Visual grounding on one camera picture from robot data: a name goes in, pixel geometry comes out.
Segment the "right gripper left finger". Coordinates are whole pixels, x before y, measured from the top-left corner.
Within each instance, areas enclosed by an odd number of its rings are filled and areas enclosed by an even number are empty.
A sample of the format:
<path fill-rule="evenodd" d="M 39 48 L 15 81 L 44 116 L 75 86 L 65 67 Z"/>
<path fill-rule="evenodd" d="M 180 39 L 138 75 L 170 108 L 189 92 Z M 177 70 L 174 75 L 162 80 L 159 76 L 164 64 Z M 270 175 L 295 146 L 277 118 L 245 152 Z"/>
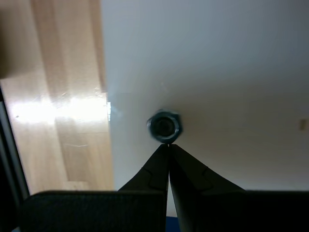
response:
<path fill-rule="evenodd" d="M 23 232 L 163 232 L 169 147 L 160 145 L 118 191 L 45 191 L 20 210 Z"/>

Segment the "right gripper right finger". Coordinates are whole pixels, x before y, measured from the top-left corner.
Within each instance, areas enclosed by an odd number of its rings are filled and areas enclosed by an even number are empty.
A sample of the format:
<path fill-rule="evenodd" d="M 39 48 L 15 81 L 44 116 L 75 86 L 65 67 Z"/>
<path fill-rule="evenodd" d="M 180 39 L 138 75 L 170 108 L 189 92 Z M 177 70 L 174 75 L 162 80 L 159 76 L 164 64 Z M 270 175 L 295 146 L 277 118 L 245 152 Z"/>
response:
<path fill-rule="evenodd" d="M 306 191 L 245 190 L 177 145 L 170 146 L 170 185 L 183 232 L 306 232 Z"/>

